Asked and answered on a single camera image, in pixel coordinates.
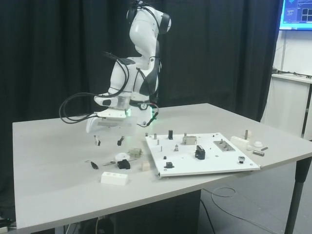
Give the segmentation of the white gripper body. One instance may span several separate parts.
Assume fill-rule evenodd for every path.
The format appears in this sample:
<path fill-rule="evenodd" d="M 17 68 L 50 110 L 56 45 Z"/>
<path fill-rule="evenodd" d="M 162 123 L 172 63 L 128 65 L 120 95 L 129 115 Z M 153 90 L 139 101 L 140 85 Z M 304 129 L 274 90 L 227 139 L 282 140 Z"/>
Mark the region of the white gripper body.
<path fill-rule="evenodd" d="M 136 132 L 136 126 L 136 118 L 91 118 L 87 120 L 86 132 L 97 136 L 131 136 Z"/>

